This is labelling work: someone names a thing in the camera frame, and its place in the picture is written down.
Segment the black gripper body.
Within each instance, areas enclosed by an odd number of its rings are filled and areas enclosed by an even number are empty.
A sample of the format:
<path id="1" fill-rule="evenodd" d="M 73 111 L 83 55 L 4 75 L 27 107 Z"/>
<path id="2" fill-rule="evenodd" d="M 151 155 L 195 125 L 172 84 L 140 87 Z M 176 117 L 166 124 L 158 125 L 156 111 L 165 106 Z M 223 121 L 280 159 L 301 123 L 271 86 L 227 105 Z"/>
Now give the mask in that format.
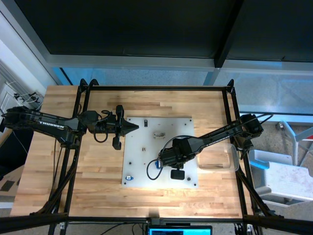
<path id="1" fill-rule="evenodd" d="M 122 105 L 117 105 L 115 110 L 115 115 L 111 114 L 106 120 L 105 133 L 115 134 L 112 140 L 112 146 L 115 150 L 121 150 L 122 143 L 120 142 L 120 137 L 123 137 L 122 133 L 122 120 L 124 117 L 124 109 Z"/>
<path id="2" fill-rule="evenodd" d="M 183 164 L 179 164 L 175 166 L 171 170 L 171 179 L 172 180 L 184 180 L 185 179 L 185 171 L 183 170 Z"/>

